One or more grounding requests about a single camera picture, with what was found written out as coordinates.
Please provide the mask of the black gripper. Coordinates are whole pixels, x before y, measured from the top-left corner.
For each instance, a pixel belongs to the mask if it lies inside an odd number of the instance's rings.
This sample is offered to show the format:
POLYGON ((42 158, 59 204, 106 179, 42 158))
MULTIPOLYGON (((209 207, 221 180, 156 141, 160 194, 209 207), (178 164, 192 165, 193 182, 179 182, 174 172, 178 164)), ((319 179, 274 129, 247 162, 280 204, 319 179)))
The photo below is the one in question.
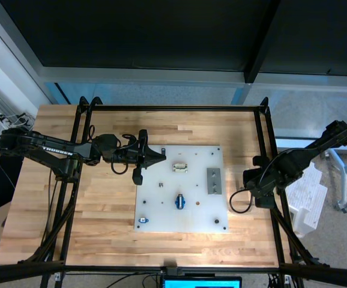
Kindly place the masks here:
MULTIPOLYGON (((138 137, 132 134, 123 134, 122 138, 128 140, 128 144, 119 146, 113 153, 113 164, 124 164, 125 169, 117 172, 113 168, 113 173, 123 175, 128 171, 130 164, 136 167, 133 170, 132 180, 135 185, 142 185, 143 176, 142 168, 146 168, 145 158, 148 144, 148 133, 146 130, 140 130, 138 137)), ((152 159, 148 160, 148 167, 161 163, 166 160, 166 149, 160 146, 148 147, 148 156, 152 159)))
POLYGON ((262 185, 264 184, 264 179, 259 184, 259 180, 265 170, 265 168, 270 163, 270 159, 267 156, 254 156, 253 158, 253 164, 255 166, 259 166, 255 170, 255 189, 252 195, 255 198, 255 206, 257 208, 264 208, 264 209, 271 209, 274 207, 274 186, 270 184, 267 188, 262 188, 262 185))

